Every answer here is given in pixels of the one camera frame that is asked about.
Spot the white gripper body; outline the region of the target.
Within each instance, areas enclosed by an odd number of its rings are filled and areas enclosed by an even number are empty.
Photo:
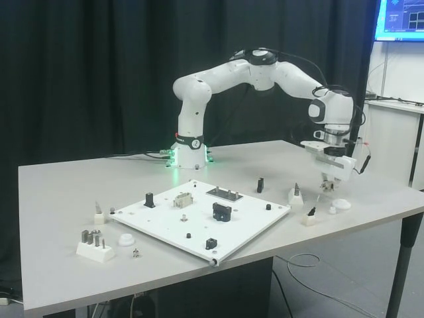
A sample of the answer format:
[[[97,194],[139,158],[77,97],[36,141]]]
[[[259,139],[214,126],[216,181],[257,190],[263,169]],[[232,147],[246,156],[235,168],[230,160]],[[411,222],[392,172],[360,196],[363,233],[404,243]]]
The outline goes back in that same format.
[[[314,156],[314,163],[324,181],[348,181],[356,166],[356,159],[348,156]]]

